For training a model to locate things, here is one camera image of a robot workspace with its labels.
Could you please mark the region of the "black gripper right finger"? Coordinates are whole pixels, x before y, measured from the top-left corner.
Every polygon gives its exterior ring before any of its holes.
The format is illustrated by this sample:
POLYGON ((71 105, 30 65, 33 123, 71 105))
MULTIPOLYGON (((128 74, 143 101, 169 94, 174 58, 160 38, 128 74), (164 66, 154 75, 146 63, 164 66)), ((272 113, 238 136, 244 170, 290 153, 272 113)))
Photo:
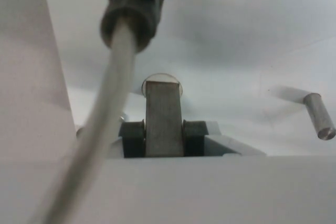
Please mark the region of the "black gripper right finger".
POLYGON ((215 121, 183 121, 185 156, 265 156, 266 153, 224 136, 215 121))

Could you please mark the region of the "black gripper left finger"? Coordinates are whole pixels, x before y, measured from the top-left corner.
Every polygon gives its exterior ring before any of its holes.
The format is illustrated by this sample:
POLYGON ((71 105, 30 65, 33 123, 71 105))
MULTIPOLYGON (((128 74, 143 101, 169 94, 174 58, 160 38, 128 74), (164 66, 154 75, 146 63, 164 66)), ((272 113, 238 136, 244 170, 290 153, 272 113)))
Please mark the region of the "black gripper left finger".
POLYGON ((110 145, 108 159, 144 158, 145 122, 122 122, 118 138, 110 145))

